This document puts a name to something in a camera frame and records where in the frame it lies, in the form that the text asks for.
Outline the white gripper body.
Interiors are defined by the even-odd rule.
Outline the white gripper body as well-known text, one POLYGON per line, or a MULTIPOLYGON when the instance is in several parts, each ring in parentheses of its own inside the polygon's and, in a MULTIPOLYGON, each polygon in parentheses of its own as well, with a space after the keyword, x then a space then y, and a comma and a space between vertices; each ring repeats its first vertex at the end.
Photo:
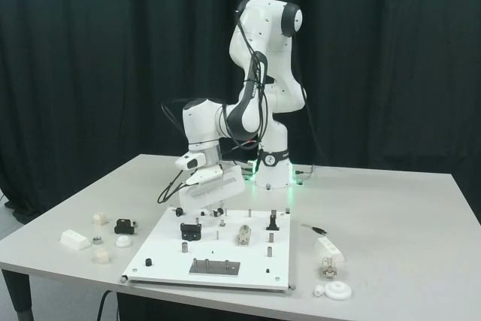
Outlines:
POLYGON ((184 210, 199 210, 239 195, 244 190, 244 177, 239 165, 199 168, 186 179, 184 187, 179 191, 180 206, 184 210))

